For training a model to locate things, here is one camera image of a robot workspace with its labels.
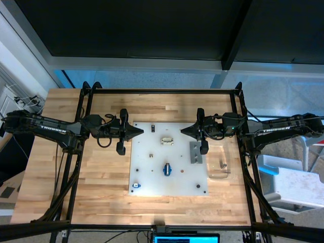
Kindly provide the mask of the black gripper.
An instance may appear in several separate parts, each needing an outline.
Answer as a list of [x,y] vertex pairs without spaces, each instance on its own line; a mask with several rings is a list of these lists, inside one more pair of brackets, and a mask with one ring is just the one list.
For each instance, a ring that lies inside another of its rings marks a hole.
[[223,133],[219,130],[219,126],[213,116],[205,116],[205,111],[203,108],[197,109],[197,123],[190,125],[189,127],[181,129],[181,133],[189,136],[196,141],[198,137],[201,141],[200,153],[207,154],[209,151],[209,144],[206,138],[210,138],[215,141],[220,141],[223,139]]
[[115,118],[111,123],[111,138],[118,139],[116,144],[116,151],[118,155],[125,155],[126,148],[124,147],[124,141],[127,140],[127,127],[130,132],[128,135],[128,140],[133,139],[144,133],[143,129],[137,126],[132,126],[128,123],[129,114],[125,108],[120,110],[119,118]]

